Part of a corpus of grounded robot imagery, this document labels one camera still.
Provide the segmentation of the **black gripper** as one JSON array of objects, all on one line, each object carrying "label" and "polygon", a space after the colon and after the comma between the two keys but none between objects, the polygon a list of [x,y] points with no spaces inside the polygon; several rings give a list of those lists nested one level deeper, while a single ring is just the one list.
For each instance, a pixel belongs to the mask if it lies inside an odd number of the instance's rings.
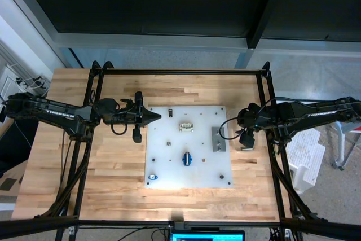
[{"label": "black gripper", "polygon": [[137,91],[134,95],[134,100],[121,99],[121,102],[125,103],[125,107],[120,109],[120,124],[127,126],[129,124],[134,125],[132,131],[132,139],[135,143],[142,142],[142,135],[140,132],[141,126],[147,126],[150,123],[157,121],[161,118],[161,115],[155,111],[153,107],[144,108],[143,94],[141,91]]},{"label": "black gripper", "polygon": [[239,142],[244,147],[254,146],[254,126],[256,125],[257,112],[260,110],[257,104],[249,104],[247,108],[242,109],[237,116],[237,124],[241,127]]}]

